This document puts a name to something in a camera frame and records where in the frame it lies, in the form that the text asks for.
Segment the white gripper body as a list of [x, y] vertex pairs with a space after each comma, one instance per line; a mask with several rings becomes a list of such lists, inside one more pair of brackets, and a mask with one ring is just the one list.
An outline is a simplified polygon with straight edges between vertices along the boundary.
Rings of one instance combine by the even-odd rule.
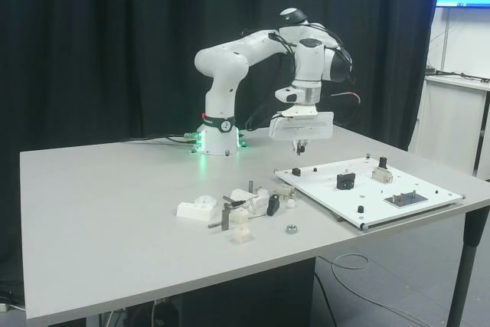
[[269, 137], [273, 140], [330, 139], [333, 119], [333, 112], [320, 112], [314, 116], [279, 116], [270, 122]]

